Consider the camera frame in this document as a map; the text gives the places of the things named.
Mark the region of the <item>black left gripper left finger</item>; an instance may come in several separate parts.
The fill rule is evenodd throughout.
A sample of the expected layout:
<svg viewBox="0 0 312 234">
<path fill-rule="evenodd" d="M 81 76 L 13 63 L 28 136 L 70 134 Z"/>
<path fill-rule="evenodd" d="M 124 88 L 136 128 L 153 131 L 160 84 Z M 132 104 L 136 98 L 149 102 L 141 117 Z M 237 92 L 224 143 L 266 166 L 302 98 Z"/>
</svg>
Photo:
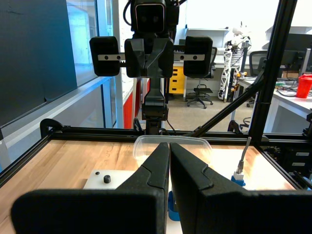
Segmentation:
<svg viewBox="0 0 312 234">
<path fill-rule="evenodd" d="M 18 234 L 163 234 L 170 150 L 159 144 L 114 190 L 47 189 L 20 196 L 11 220 Z"/>
</svg>

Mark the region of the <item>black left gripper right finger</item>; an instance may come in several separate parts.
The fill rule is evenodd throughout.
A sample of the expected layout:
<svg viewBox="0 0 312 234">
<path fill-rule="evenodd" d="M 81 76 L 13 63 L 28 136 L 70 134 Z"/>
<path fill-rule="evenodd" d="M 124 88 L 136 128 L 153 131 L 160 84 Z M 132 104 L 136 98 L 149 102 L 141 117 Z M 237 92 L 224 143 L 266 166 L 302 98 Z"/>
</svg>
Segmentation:
<svg viewBox="0 0 312 234">
<path fill-rule="evenodd" d="M 173 193 L 185 234 L 309 234 L 312 194 L 249 191 L 177 143 L 170 144 Z"/>
</svg>

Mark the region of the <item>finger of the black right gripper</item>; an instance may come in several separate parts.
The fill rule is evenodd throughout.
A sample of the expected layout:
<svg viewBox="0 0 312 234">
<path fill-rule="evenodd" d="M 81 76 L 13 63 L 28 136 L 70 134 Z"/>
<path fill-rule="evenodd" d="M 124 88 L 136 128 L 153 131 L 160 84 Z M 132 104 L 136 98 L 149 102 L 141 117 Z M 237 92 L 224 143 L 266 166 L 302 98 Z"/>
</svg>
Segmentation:
<svg viewBox="0 0 312 234">
<path fill-rule="evenodd" d="M 169 39 L 154 40 L 152 52 L 145 63 L 148 78 L 171 78 L 173 75 L 174 45 Z"/>
<path fill-rule="evenodd" d="M 127 39 L 124 44 L 126 72 L 130 78 L 146 78 L 147 55 L 143 39 Z"/>
</svg>

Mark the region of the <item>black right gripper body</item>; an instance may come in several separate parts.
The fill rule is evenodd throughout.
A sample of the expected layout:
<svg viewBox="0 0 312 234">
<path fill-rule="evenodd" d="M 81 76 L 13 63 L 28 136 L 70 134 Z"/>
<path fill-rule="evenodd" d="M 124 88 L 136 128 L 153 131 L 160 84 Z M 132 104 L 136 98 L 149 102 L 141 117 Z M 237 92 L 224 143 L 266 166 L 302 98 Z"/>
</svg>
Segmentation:
<svg viewBox="0 0 312 234">
<path fill-rule="evenodd" d="M 154 39 L 143 39 L 147 57 L 152 52 Z M 210 37 L 186 37 L 184 45 L 174 45 L 174 63 L 183 62 L 183 74 L 204 78 L 210 72 L 213 40 Z M 94 37 L 90 40 L 94 72 L 99 77 L 112 77 L 126 69 L 125 51 L 119 51 L 115 37 Z"/>
</svg>

